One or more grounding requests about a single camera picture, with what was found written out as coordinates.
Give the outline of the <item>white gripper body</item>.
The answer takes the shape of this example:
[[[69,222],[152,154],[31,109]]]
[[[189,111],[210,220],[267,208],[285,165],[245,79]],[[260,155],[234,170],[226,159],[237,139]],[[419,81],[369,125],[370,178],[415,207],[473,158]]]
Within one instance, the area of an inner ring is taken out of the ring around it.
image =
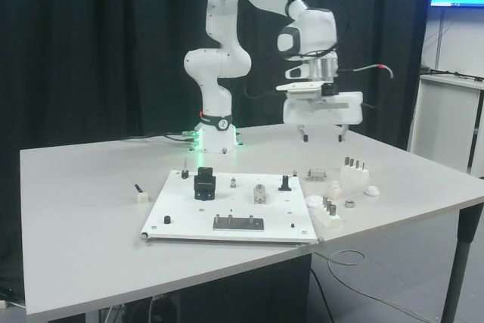
[[[363,94],[341,92],[333,96],[291,95],[283,108],[283,121],[291,125],[358,125],[363,120]]]

